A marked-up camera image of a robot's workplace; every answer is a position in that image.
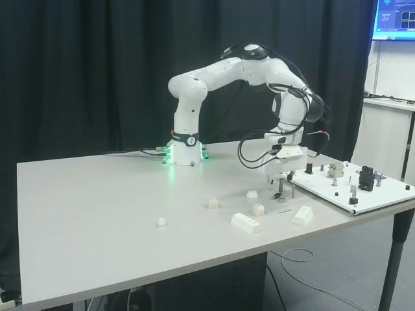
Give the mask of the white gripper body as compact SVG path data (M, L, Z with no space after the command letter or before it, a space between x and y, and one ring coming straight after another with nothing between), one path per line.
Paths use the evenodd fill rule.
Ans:
M292 170L300 170L306 167L306 158L294 159L290 161L282 161L280 159L273 159L265 165L265 176L273 178L284 172L290 172Z

